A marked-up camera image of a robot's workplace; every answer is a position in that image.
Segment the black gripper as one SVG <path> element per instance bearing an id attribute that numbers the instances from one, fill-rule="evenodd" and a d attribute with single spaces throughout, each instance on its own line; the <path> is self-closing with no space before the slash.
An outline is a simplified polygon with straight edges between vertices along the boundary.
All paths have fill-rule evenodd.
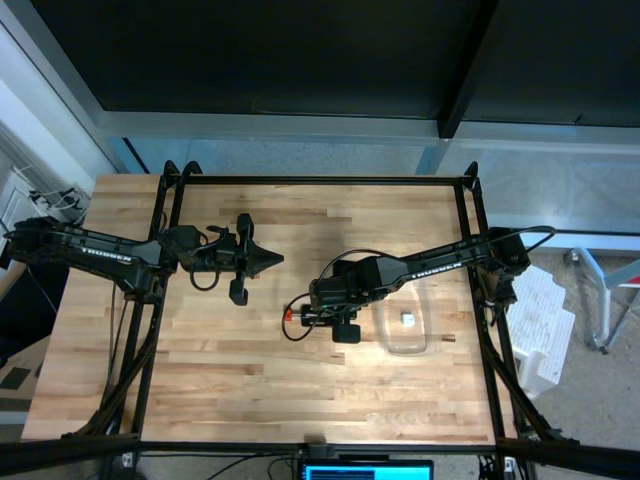
<path id="1" fill-rule="evenodd" d="M 342 276 L 352 261 L 338 260 L 332 267 L 333 277 Z M 350 305 L 338 307 L 333 315 L 332 341 L 341 344 L 357 344 L 361 340 L 359 325 L 352 324 L 357 314 Z"/>
<path id="2" fill-rule="evenodd" d="M 250 275 L 251 257 L 256 260 L 251 265 L 251 277 L 283 262 L 284 256 L 267 250 L 253 241 L 254 223 L 248 213 L 238 216 L 236 233 L 220 235 L 216 242 L 214 261 L 216 270 L 233 272 L 235 277 L 229 285 L 229 297 L 237 306 L 246 306 L 248 290 L 245 279 Z"/>

